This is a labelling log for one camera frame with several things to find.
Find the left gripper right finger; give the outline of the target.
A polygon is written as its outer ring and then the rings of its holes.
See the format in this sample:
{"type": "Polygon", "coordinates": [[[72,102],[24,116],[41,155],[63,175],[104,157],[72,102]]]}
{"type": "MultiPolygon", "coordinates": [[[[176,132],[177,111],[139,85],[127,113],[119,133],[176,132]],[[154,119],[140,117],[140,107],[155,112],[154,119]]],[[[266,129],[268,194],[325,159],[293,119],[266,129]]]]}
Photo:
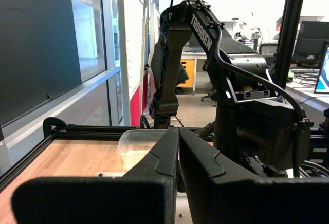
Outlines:
{"type": "Polygon", "coordinates": [[[180,167],[193,223],[328,223],[328,180],[262,178],[186,128],[180,167]]]}

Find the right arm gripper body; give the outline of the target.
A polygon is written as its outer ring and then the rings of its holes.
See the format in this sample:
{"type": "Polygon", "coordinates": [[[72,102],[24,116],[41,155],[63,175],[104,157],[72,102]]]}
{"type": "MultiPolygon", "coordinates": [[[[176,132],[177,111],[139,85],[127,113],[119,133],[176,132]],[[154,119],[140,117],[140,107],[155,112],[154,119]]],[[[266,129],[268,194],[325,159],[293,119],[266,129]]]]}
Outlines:
{"type": "Polygon", "coordinates": [[[297,169],[310,147],[311,120],[305,111],[266,73],[229,75],[235,106],[227,122],[226,156],[251,169],[250,157],[259,158],[274,172],[297,169]]]}

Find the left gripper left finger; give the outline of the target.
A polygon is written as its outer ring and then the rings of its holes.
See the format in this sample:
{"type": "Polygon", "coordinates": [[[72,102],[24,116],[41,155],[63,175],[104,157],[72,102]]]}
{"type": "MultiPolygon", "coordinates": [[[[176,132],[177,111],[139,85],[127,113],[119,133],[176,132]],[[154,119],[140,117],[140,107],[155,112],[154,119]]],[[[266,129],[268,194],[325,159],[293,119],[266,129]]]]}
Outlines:
{"type": "Polygon", "coordinates": [[[169,128],[122,177],[39,177],[11,198],[17,223],[174,223],[179,134],[169,128]]]}

